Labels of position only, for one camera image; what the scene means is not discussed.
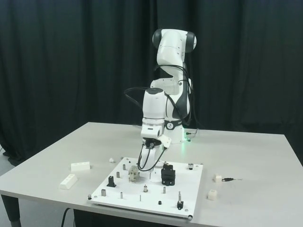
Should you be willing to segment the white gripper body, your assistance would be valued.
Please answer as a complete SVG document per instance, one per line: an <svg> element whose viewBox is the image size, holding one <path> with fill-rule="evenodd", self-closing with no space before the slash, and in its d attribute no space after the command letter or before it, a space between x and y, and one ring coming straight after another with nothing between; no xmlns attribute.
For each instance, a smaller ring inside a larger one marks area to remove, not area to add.
<svg viewBox="0 0 303 227"><path fill-rule="evenodd" d="M156 163L160 154L162 153L162 150L163 150L162 145L155 146L154 148L147 148L144 145L141 152L140 169L141 170L151 169Z"/></svg>

